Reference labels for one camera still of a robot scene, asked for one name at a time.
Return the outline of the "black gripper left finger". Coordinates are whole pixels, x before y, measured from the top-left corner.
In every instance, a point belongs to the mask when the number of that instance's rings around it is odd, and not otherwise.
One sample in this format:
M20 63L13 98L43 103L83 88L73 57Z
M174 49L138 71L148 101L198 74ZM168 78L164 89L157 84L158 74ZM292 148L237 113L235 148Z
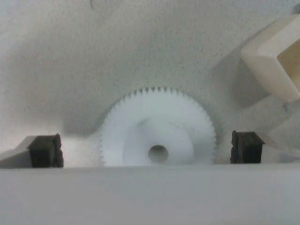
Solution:
M14 149L0 154L1 169L63 168L59 134L30 135Z

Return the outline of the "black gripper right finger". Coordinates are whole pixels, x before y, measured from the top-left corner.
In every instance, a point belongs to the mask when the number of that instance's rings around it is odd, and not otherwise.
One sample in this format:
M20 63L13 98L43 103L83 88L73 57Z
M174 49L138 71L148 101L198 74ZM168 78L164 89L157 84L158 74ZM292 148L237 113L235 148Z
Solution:
M231 164L299 163L300 150L261 132L232 132Z

